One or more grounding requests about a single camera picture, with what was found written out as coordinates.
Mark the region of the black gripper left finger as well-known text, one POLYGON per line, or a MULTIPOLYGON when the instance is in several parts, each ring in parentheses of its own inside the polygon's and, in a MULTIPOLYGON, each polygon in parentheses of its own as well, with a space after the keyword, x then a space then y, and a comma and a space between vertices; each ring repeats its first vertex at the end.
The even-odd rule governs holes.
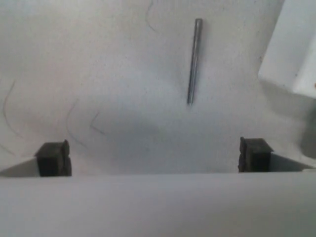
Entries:
POLYGON ((68 140, 43 143, 32 159, 2 170, 0 176, 71 177, 70 144, 68 140))

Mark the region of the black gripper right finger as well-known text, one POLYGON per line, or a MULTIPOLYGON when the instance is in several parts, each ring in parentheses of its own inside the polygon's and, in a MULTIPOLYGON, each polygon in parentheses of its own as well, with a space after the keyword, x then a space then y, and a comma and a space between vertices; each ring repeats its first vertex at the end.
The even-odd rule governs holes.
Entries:
POLYGON ((315 165, 308 165, 276 154, 262 138, 240 138, 238 171, 243 172, 301 172, 315 171, 315 165))

